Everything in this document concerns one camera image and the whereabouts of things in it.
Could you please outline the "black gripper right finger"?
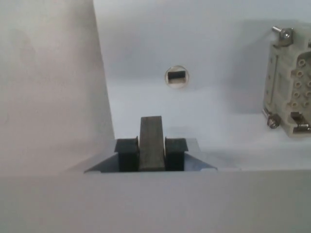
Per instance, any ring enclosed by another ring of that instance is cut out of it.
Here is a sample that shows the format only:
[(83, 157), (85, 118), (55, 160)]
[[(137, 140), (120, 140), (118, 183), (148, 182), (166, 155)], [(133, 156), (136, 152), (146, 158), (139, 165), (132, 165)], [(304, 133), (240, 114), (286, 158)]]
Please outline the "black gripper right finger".
[(165, 138), (165, 170), (166, 171), (201, 171), (218, 170), (190, 154), (185, 138)]

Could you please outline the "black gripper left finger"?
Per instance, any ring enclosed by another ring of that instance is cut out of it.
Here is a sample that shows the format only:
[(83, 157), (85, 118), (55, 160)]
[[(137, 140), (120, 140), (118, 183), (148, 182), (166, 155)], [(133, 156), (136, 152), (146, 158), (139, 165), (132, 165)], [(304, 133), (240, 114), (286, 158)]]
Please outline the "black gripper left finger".
[(138, 137), (117, 139), (112, 156), (97, 162), (88, 168), (85, 173), (119, 173), (138, 172), (139, 145)]

